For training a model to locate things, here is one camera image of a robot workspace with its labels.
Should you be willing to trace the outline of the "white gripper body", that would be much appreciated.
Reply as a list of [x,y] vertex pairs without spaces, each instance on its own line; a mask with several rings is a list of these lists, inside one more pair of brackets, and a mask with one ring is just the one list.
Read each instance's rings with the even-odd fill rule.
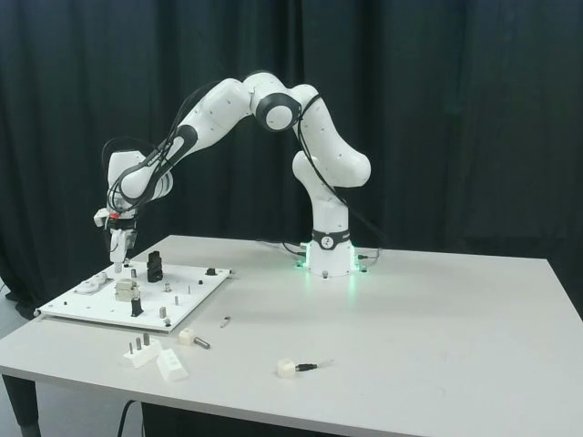
[[129,250],[133,249],[136,240],[134,229],[110,230],[110,261],[114,264],[123,264]]

